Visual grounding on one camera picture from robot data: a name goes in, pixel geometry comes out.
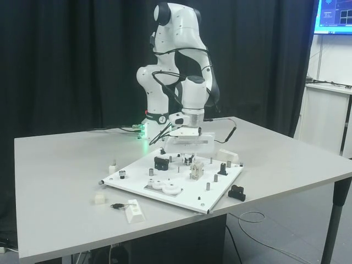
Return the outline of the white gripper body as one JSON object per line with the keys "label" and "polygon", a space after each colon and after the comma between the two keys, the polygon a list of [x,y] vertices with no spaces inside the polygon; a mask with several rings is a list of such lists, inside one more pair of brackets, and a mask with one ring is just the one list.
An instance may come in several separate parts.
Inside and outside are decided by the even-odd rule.
{"label": "white gripper body", "polygon": [[215,149],[215,133],[200,136],[169,137],[164,145],[167,153],[211,153]]}

